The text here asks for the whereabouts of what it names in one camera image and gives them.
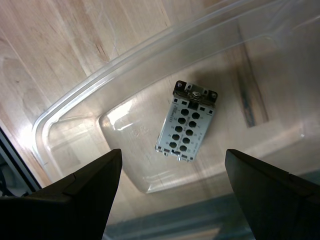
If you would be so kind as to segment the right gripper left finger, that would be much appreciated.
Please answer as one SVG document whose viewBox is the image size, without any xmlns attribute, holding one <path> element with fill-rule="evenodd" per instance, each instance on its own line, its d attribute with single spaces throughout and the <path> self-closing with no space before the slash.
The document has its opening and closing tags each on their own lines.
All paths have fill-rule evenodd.
<svg viewBox="0 0 320 240">
<path fill-rule="evenodd" d="M 1 197 L 2 240 L 100 240 L 118 190 L 122 151 L 113 149 L 24 197 Z"/>
</svg>

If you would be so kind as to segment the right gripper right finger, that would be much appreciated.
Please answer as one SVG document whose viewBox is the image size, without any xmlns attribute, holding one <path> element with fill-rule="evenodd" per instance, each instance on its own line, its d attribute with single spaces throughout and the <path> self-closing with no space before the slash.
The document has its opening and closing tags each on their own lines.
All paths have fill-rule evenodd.
<svg viewBox="0 0 320 240">
<path fill-rule="evenodd" d="M 257 240 L 318 240 L 320 187 L 236 149 L 225 168 Z"/>
</svg>

